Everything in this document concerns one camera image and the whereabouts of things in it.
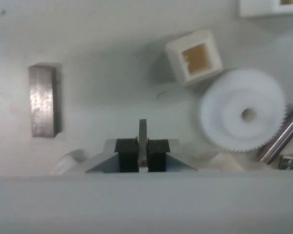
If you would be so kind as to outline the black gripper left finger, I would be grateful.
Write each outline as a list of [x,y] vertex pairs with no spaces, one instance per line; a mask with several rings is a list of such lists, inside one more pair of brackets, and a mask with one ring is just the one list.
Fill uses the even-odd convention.
[[109,139],[103,151],[90,159],[86,173],[137,173],[138,152],[137,138]]

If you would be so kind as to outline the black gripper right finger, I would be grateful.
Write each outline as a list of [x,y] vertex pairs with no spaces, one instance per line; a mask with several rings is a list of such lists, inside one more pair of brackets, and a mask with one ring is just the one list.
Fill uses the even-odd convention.
[[178,139],[149,140],[147,168],[149,173],[198,171],[195,162],[183,153]]

